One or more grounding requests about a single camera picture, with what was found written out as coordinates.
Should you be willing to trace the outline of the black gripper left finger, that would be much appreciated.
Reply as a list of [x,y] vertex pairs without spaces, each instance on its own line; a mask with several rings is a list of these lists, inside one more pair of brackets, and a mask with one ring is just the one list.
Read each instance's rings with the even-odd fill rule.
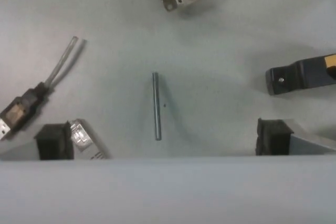
[[45,124],[28,143],[1,153],[1,160],[73,160],[70,122]]

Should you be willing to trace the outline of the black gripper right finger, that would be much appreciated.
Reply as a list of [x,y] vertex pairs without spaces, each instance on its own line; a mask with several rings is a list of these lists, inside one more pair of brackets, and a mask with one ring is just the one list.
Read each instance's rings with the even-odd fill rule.
[[258,119],[256,155],[334,155],[335,140],[314,135],[293,119]]

